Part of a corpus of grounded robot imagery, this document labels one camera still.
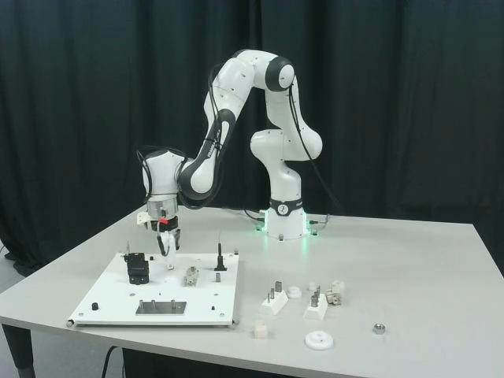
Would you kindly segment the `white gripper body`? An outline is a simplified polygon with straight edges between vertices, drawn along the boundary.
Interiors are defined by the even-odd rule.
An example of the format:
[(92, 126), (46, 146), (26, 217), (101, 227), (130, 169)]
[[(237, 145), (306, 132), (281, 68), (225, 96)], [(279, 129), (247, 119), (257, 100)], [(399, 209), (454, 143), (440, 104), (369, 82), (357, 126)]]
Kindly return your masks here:
[(159, 233), (159, 249), (162, 253), (168, 253), (170, 251), (177, 252), (179, 248), (180, 230), (178, 228)]

